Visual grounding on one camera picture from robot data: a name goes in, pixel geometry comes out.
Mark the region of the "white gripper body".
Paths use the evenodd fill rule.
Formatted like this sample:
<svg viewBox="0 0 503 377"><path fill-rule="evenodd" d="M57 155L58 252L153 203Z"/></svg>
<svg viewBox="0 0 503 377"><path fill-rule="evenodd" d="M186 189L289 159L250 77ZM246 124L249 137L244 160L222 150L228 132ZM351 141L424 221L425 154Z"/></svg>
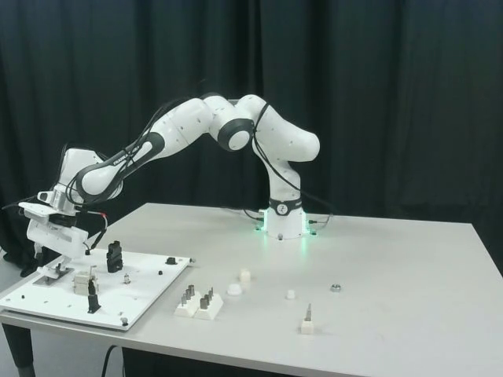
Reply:
<svg viewBox="0 0 503 377"><path fill-rule="evenodd" d="M85 254L88 232L76 227L76 224L77 218L57 218L47 222L31 219L27 238L33 244L39 243L60 255L81 258Z"/></svg>

